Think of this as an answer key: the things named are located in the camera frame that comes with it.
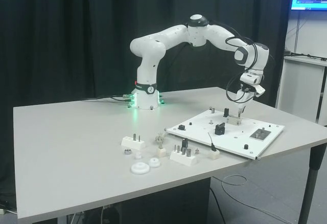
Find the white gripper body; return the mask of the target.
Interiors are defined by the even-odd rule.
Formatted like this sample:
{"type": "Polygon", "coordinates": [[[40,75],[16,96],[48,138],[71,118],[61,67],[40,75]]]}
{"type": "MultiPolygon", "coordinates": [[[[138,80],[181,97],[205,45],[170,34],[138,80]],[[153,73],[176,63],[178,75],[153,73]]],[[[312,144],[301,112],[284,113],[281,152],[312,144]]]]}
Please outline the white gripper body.
{"type": "Polygon", "coordinates": [[[238,107],[245,107],[253,99],[253,92],[245,92],[243,90],[238,90],[235,101],[238,107]]]}

